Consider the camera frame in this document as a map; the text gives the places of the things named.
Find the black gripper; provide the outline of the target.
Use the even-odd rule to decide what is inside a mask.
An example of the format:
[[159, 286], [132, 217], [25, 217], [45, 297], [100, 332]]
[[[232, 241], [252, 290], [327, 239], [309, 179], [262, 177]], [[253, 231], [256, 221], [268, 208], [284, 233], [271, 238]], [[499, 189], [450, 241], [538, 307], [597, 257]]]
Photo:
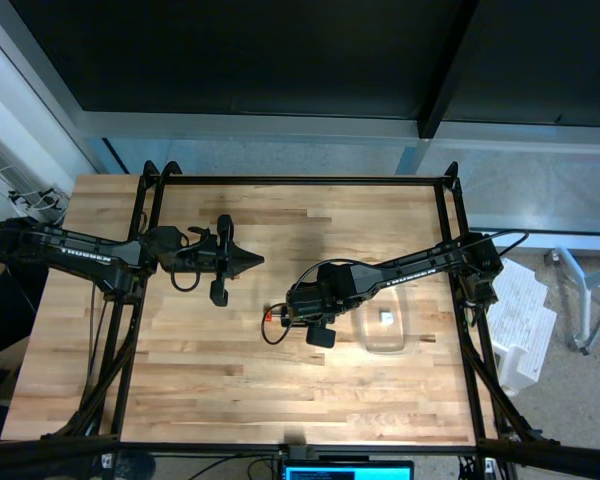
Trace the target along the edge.
[[218, 217], [217, 233], [211, 235], [201, 247], [199, 259], [208, 272], [213, 271], [216, 278], [210, 285], [210, 299], [215, 306], [228, 305], [228, 291], [225, 281], [228, 276], [236, 278], [240, 274], [264, 263], [264, 257], [242, 249], [233, 239], [233, 222], [228, 214]]
[[320, 282], [299, 282], [286, 295], [285, 326], [306, 328], [306, 343], [333, 347], [336, 332], [327, 327], [333, 322], [335, 300], [328, 287]]

